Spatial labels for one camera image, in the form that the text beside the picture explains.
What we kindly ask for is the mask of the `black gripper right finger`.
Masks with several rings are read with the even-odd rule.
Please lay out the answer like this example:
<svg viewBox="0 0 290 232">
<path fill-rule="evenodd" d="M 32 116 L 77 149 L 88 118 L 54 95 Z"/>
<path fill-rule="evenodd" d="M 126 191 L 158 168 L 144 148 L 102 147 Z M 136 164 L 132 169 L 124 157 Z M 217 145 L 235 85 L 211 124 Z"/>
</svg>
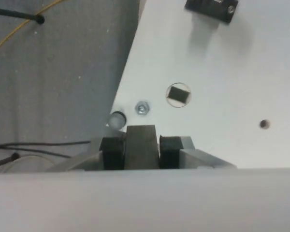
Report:
<svg viewBox="0 0 290 232">
<path fill-rule="evenodd" d="M 159 138 L 161 169 L 236 168 L 232 163 L 196 149 L 189 136 Z"/>
</svg>

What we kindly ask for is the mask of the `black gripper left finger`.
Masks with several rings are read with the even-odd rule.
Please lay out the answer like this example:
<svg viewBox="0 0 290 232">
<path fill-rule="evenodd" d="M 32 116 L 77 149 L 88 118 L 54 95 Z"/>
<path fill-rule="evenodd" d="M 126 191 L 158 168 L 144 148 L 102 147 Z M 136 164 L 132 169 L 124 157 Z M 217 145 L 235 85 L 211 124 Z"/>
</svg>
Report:
<svg viewBox="0 0 290 232">
<path fill-rule="evenodd" d="M 106 171 L 122 170 L 124 166 L 124 139 L 98 137 L 90 141 L 87 152 L 76 155 L 48 171 Z"/>
</svg>

